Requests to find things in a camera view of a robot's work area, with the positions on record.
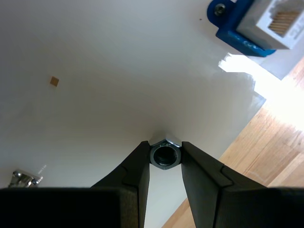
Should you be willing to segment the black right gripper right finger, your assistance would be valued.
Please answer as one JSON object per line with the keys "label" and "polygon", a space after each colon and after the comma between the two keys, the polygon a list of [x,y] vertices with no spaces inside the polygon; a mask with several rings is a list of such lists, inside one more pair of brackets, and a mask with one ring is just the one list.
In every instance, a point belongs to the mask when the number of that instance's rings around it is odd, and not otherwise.
{"label": "black right gripper right finger", "polygon": [[198,228],[302,228],[304,190],[268,188],[190,142],[182,143],[182,178]]}

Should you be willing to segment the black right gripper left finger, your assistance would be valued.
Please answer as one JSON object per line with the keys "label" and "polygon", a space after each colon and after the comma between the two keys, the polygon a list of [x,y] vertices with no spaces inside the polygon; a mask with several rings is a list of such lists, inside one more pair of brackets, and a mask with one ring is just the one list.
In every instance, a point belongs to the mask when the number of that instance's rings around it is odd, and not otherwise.
{"label": "black right gripper left finger", "polygon": [[112,172],[89,188],[4,188],[0,219],[22,217],[46,227],[142,228],[150,180],[150,146],[141,142]]}

